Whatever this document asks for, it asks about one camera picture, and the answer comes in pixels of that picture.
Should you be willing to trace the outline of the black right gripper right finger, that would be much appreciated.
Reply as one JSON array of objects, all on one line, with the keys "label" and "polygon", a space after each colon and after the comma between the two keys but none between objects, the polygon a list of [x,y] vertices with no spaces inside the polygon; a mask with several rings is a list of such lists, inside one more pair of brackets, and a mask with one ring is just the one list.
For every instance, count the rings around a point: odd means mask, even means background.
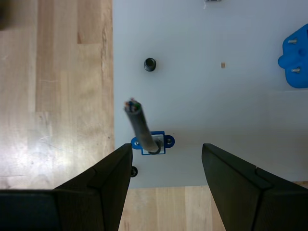
[{"label": "black right gripper right finger", "polygon": [[212,144],[203,144],[206,181],[228,231],[306,231],[308,190]]}]

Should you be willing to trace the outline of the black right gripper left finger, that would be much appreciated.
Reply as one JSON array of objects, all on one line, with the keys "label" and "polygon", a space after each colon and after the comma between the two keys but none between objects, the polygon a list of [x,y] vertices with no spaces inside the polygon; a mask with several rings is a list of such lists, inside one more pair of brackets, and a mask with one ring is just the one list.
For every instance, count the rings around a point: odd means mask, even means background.
[{"label": "black right gripper left finger", "polygon": [[52,190],[1,190],[2,231],[116,231],[131,178],[127,143]]}]

